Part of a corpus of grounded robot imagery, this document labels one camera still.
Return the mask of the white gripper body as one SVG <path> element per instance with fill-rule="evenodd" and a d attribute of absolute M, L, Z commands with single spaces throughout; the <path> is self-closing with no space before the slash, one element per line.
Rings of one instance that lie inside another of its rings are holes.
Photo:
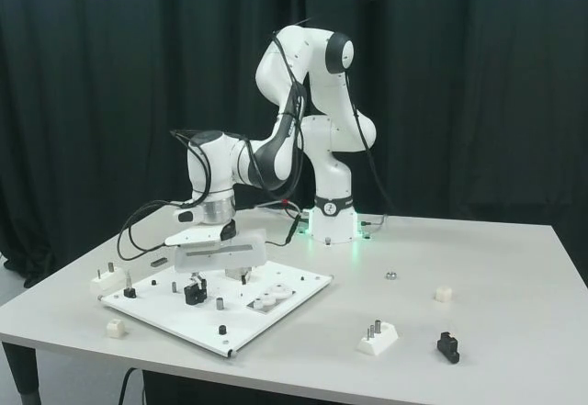
<path fill-rule="evenodd" d="M 266 234 L 239 233 L 226 241 L 180 245 L 175 251 L 178 273 L 255 267 L 266 262 Z"/>

